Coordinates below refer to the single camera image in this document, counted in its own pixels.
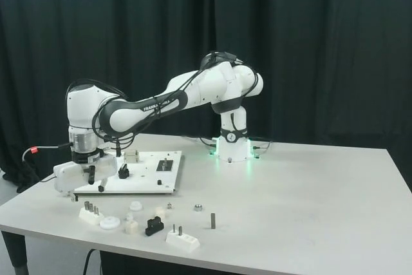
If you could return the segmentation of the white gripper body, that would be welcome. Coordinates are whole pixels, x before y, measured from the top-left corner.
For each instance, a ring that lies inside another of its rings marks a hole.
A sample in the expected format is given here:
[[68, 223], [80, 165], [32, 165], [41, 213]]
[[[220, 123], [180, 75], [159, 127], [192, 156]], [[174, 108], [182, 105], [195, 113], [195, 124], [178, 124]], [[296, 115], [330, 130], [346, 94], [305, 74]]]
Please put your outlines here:
[[65, 162], [53, 167], [56, 176], [54, 188], [59, 193], [68, 193], [85, 185], [107, 179], [117, 173], [117, 159], [106, 154], [95, 162], [79, 164]]

